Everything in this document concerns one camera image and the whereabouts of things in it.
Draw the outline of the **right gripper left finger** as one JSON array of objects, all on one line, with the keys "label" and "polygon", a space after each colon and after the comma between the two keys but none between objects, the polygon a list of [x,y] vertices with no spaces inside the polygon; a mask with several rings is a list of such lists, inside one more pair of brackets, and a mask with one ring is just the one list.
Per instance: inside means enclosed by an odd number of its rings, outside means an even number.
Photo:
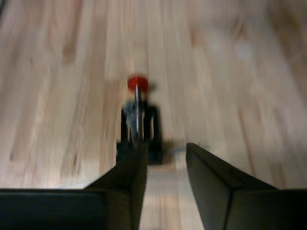
[{"label": "right gripper left finger", "polygon": [[1,189],[3,230],[137,230],[148,150],[131,151],[83,189]]}]

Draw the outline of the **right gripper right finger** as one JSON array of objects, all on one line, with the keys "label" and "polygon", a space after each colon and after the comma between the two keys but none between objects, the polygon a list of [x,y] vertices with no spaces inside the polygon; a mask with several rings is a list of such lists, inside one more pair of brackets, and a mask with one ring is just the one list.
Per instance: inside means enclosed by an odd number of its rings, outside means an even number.
[{"label": "right gripper right finger", "polygon": [[278,189],[188,143],[189,182],[206,230],[305,230],[307,191]]}]

